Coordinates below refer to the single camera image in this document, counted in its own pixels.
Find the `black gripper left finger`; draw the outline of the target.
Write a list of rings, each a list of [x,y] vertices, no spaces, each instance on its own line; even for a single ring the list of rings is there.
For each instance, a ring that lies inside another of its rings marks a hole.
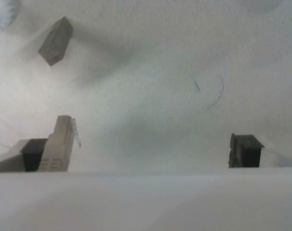
[[[44,152],[46,138],[19,140],[0,154],[0,172],[35,172]]]

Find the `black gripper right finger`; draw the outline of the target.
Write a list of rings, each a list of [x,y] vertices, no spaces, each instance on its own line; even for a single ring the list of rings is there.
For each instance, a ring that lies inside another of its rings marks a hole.
[[[292,158],[265,146],[254,135],[232,133],[229,168],[292,167]]]

